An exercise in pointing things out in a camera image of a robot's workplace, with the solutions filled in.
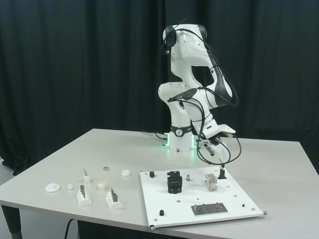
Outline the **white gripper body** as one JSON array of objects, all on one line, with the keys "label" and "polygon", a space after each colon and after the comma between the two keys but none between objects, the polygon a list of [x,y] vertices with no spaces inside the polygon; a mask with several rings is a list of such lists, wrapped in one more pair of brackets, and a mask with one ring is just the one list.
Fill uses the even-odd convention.
[{"label": "white gripper body", "polygon": [[211,156],[217,156],[221,162],[226,162],[230,159],[230,152],[226,148],[226,144],[220,135],[215,135],[211,138],[206,138],[201,135],[200,140]]}]

